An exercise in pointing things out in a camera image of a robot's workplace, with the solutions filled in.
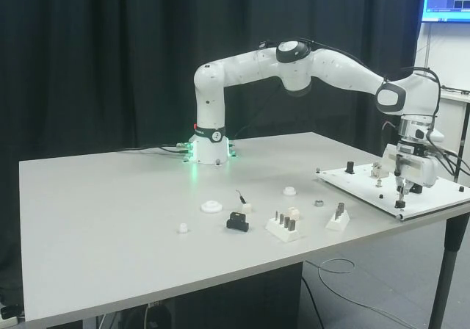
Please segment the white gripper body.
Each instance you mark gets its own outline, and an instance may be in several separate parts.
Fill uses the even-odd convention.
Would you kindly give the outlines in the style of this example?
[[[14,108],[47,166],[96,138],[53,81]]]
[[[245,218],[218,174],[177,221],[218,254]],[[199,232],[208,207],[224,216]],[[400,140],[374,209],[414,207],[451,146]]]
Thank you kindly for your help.
[[[422,187],[432,187],[438,177],[438,159],[425,145],[388,144],[381,158],[384,170]]]

